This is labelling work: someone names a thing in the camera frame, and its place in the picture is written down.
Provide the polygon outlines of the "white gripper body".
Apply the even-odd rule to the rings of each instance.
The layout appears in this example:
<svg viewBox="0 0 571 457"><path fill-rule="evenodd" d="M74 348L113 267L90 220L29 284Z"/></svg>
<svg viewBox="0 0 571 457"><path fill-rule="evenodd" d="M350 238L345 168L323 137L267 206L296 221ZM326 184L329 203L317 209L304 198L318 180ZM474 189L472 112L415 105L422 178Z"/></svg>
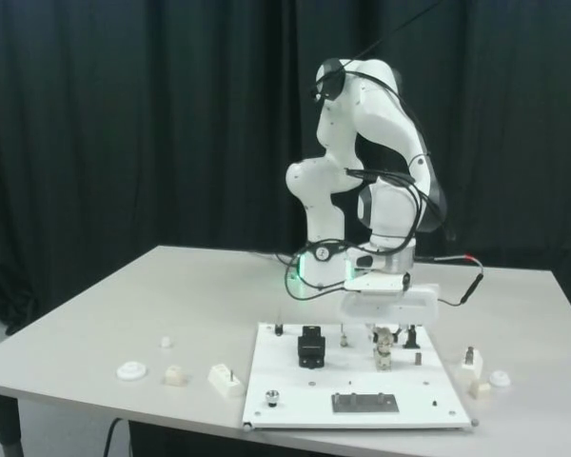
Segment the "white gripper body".
<svg viewBox="0 0 571 457"><path fill-rule="evenodd" d="M438 319L437 284L413 286L406 292L347 292L340 305L340 320L365 325L431 326Z"/></svg>

